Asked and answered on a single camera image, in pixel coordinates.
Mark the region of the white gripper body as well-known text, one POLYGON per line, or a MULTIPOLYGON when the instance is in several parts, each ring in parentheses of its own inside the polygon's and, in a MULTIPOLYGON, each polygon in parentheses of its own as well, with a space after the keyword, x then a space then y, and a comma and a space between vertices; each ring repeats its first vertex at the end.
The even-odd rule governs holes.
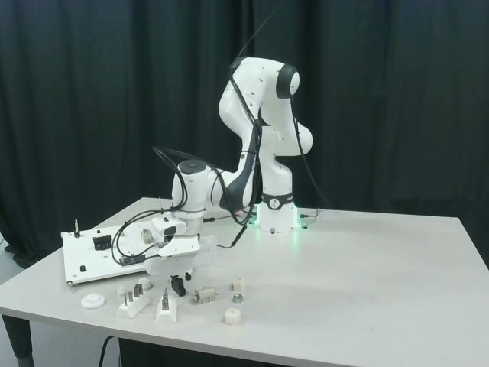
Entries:
POLYGON ((217 259, 217 238, 211 236, 177 236, 163 248, 157 257, 146 261, 149 275, 175 275, 190 269, 211 265, 217 259))

